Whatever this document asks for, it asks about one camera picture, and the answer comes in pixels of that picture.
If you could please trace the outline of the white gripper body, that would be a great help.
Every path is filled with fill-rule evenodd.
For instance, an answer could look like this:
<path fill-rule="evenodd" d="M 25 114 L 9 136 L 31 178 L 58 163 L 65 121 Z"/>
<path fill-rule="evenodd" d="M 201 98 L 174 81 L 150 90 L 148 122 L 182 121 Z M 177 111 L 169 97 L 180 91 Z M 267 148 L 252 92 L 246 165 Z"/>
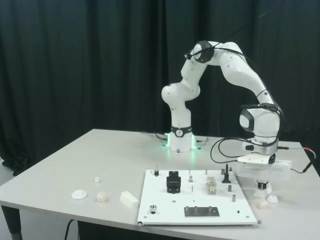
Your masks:
<path fill-rule="evenodd" d="M 291 168 L 291 161 L 276 161 L 267 165 L 239 163 L 237 165 L 237 175 L 255 180 L 288 180 Z"/>

